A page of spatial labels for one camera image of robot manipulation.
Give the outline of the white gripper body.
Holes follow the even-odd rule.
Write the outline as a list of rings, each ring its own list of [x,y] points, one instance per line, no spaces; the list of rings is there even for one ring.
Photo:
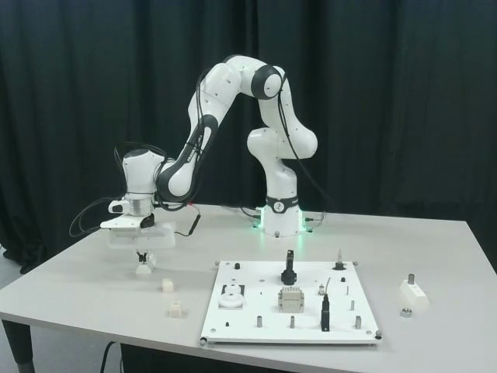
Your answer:
[[[175,228],[169,223],[149,228],[111,228],[107,243],[112,249],[169,249],[176,245]]]

